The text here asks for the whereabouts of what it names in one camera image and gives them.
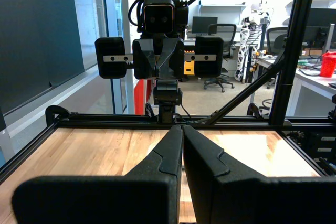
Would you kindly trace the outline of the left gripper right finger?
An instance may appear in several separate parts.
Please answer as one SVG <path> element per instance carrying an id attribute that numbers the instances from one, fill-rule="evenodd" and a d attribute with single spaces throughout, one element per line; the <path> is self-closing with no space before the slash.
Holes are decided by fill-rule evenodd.
<path id="1" fill-rule="evenodd" d="M 334 177 L 266 177 L 191 126 L 183 131 L 197 223 L 335 223 Z"/>

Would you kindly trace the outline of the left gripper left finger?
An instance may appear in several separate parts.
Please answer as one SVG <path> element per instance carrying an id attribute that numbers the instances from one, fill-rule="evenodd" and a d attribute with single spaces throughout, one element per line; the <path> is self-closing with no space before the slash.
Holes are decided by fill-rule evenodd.
<path id="1" fill-rule="evenodd" d="M 173 126 L 124 176 L 40 176 L 12 196 L 18 223 L 178 223 L 183 131 Z"/>

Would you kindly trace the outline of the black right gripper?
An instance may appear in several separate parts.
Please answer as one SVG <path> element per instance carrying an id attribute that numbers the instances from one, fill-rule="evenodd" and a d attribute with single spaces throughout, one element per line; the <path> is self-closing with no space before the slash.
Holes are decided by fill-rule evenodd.
<path id="1" fill-rule="evenodd" d="M 182 79 L 184 64 L 194 62 L 197 77 L 221 74 L 224 41 L 216 36 L 198 36 L 193 46 L 180 38 L 136 39 L 126 54 L 121 37 L 104 37 L 95 42 L 99 75 L 105 79 L 125 77 L 132 69 L 136 79 Z"/>

